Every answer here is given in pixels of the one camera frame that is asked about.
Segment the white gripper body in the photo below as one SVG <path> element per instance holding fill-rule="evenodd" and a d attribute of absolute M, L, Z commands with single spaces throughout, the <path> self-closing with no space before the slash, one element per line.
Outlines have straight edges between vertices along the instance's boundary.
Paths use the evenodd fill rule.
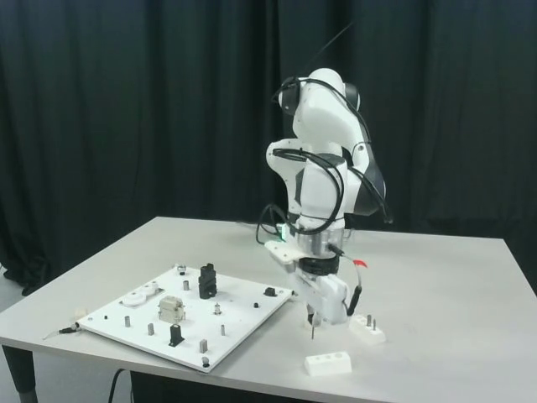
<path fill-rule="evenodd" d="M 305 272 L 293 273 L 293 290 L 298 297 L 318 312 L 322 321 L 331 325 L 347 320 L 345 301 L 347 284 L 336 275 L 309 275 Z"/>

